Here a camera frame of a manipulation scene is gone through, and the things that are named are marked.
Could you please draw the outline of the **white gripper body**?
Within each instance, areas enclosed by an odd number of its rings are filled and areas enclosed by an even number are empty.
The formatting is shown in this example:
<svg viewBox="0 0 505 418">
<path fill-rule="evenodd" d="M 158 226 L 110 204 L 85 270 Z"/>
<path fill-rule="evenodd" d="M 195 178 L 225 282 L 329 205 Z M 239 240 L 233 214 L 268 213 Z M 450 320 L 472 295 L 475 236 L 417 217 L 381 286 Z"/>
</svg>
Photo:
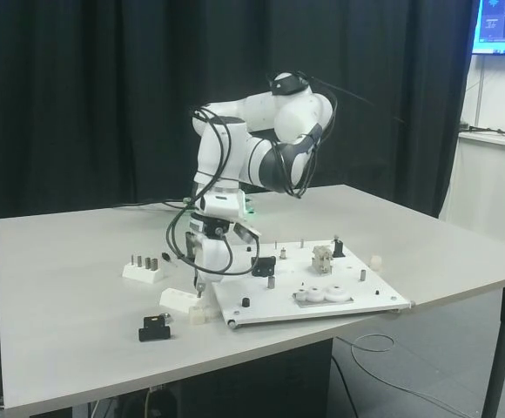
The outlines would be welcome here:
<svg viewBox="0 0 505 418">
<path fill-rule="evenodd" d="M 187 258 L 196 266 L 197 282 L 220 282 L 232 264 L 226 236 L 208 238 L 201 233 L 186 233 Z"/>
</svg>

